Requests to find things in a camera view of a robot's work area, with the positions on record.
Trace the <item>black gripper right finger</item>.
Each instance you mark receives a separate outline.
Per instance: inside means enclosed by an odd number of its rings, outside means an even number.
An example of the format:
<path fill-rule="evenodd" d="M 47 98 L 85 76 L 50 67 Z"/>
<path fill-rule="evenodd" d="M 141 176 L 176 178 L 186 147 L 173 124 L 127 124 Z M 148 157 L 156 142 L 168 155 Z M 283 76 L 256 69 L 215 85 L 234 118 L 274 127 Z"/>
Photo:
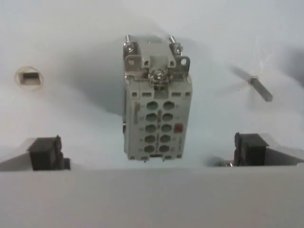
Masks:
<path fill-rule="evenodd" d="M 235 134 L 235 166 L 296 166 L 304 163 L 303 149 L 280 145 L 268 133 Z"/>

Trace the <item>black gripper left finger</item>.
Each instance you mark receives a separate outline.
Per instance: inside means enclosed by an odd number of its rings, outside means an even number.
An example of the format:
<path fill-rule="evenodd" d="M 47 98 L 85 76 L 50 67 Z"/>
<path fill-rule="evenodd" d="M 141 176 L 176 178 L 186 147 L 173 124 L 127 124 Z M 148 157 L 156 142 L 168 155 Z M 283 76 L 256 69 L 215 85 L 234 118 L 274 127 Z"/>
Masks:
<path fill-rule="evenodd" d="M 62 141 L 55 137 L 27 138 L 21 145 L 0 156 L 1 171 L 65 171 L 71 161 L 62 152 Z"/>

